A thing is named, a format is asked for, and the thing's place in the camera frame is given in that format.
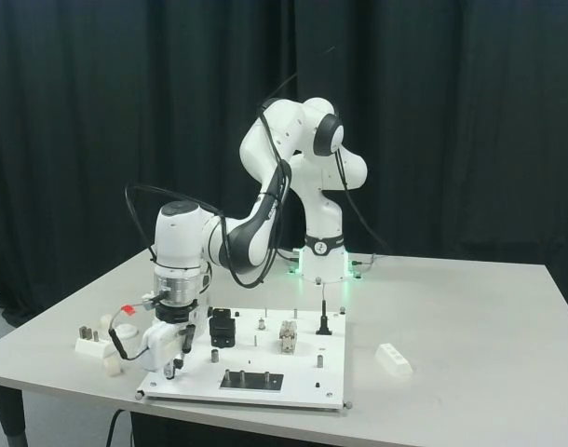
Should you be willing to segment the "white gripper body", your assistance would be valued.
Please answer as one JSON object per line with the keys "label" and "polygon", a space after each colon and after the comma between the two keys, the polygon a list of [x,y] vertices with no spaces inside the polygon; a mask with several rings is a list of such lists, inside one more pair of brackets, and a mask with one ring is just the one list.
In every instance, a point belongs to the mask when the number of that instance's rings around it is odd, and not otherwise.
{"label": "white gripper body", "polygon": [[163,369],[182,350],[185,324],[156,321],[143,334],[139,367],[148,372]]}

